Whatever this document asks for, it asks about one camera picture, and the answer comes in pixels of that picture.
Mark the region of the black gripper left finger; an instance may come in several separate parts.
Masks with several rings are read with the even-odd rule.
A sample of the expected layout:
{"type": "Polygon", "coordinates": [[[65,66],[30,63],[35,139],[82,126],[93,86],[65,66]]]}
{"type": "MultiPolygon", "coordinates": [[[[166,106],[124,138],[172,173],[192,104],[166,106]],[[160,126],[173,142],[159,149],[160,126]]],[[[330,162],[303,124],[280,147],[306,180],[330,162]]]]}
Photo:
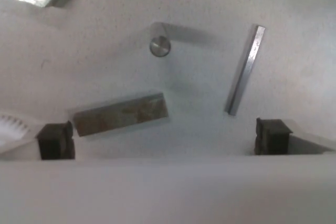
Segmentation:
{"type": "Polygon", "coordinates": [[[76,158],[70,121],[40,125],[1,124],[2,161],[54,161],[76,158]]]}

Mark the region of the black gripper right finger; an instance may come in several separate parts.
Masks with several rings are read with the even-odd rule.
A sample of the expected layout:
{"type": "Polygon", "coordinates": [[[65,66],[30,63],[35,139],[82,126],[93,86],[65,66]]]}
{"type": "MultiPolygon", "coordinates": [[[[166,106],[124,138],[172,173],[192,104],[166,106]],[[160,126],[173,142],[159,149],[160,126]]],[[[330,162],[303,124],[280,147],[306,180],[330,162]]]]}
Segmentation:
{"type": "Polygon", "coordinates": [[[335,140],[305,132],[294,120],[256,119],[255,155],[334,154],[335,140]]]}

